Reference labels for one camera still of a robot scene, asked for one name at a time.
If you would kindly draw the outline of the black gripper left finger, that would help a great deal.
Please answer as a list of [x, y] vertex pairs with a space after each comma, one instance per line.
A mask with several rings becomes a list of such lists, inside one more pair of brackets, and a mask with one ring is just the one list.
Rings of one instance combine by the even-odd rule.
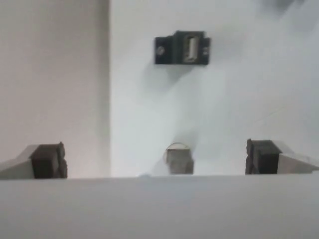
[[1, 180], [66, 179], [68, 165], [63, 142], [29, 145], [16, 158], [0, 163]]

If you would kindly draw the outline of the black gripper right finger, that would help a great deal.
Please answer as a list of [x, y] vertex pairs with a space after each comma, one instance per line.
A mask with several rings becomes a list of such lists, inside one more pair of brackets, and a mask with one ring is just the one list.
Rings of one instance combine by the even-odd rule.
[[278, 140], [247, 140], [245, 174], [312, 174], [319, 160], [292, 151]]

